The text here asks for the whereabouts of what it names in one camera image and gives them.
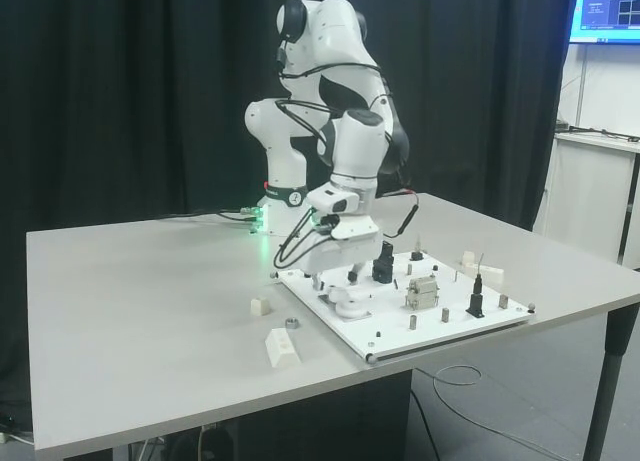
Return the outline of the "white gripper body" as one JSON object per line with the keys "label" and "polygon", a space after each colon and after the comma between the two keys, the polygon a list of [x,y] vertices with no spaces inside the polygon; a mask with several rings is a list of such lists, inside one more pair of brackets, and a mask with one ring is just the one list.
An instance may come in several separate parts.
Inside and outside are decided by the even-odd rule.
{"label": "white gripper body", "polygon": [[378,257],[382,234],[335,240],[329,235],[311,234],[294,252],[294,268],[306,274],[316,274],[339,267],[365,263]]}

